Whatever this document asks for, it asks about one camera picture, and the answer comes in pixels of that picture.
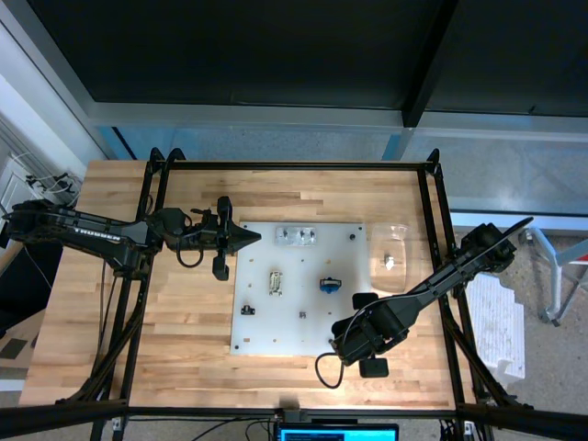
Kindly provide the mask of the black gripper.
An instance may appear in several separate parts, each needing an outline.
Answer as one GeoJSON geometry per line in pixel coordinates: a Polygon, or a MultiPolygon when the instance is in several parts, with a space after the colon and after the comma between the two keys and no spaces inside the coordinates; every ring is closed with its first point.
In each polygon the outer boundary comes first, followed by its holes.
{"type": "MultiPolygon", "coordinates": [[[[376,293],[357,293],[353,296],[353,306],[359,311],[362,307],[375,302],[378,299],[376,293]]],[[[374,352],[358,360],[359,374],[362,379],[386,378],[389,375],[388,363],[383,358],[377,358],[374,352]]]]}
{"type": "Polygon", "coordinates": [[[226,264],[228,254],[235,254],[246,246],[261,240],[261,234],[242,227],[232,220],[232,203],[226,196],[217,202],[217,214],[209,216],[209,222],[201,233],[201,245],[205,251],[215,251],[212,260],[212,274],[219,281],[229,279],[229,267],[226,264]]]}

